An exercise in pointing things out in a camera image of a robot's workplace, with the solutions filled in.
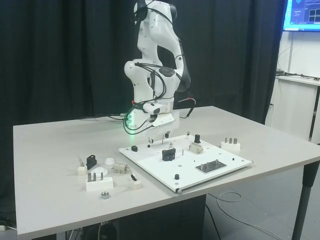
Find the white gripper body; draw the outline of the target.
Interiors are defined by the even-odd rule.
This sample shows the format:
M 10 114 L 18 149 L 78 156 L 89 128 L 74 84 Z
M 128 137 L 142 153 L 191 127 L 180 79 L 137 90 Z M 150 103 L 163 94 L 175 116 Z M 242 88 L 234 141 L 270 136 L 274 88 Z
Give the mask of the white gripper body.
M 158 114 L 153 122 L 149 122 L 146 130 L 146 137 L 154 138 L 156 136 L 164 135 L 167 132 L 172 132 L 180 125 L 180 112 L 173 111 L 166 114 Z

